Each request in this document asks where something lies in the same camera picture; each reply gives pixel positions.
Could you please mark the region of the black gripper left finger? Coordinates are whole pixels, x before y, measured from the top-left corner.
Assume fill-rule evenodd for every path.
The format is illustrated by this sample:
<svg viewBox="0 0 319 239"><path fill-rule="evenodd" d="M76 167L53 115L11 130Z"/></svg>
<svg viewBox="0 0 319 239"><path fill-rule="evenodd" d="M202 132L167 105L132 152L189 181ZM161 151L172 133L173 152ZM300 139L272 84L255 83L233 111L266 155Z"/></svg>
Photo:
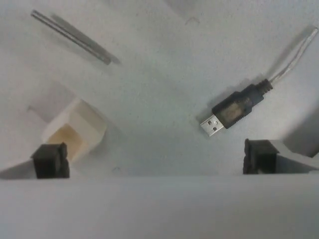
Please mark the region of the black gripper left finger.
<svg viewBox="0 0 319 239"><path fill-rule="evenodd" d="M0 172L1 179L67 179L68 151L65 143L42 144L29 160Z"/></svg>

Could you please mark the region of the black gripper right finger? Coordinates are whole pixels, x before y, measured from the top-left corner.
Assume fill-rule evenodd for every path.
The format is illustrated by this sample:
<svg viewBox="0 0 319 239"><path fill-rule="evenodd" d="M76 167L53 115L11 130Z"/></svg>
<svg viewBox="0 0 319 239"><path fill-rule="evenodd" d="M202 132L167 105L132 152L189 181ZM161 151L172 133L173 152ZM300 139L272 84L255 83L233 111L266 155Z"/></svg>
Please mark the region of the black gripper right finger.
<svg viewBox="0 0 319 239"><path fill-rule="evenodd" d="M308 174L319 172L319 157L290 151L279 140L245 140L244 174Z"/></svg>

